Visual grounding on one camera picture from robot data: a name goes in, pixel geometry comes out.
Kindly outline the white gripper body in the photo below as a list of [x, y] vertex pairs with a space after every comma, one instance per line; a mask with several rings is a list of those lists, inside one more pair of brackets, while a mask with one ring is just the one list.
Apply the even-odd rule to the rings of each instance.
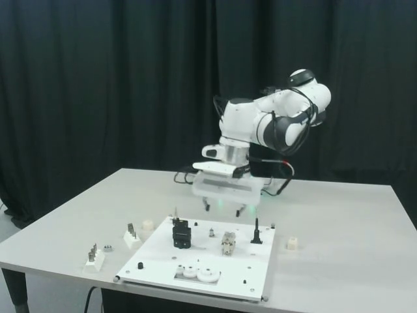
[[263, 180], [251, 175], [240, 179], [199, 172], [194, 178], [192, 191], [196, 196], [258, 205], [263, 189]]

